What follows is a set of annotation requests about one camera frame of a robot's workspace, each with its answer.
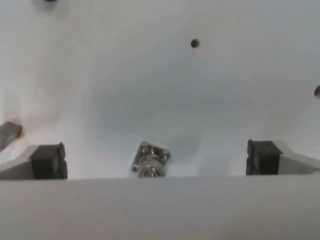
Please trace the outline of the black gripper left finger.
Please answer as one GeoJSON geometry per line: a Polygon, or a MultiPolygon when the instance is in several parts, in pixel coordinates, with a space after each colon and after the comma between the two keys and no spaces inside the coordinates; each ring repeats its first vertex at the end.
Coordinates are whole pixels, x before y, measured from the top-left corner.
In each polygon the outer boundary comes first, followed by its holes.
{"type": "Polygon", "coordinates": [[[15,159],[0,164],[2,180],[66,180],[68,165],[63,143],[28,146],[15,159]]]}

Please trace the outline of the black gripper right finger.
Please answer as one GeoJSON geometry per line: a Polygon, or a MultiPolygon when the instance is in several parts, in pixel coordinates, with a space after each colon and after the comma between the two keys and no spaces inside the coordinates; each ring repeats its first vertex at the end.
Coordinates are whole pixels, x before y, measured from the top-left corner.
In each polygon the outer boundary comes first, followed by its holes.
{"type": "Polygon", "coordinates": [[[294,152],[284,141],[248,140],[247,175],[311,175],[320,173],[320,161],[294,152]]]}

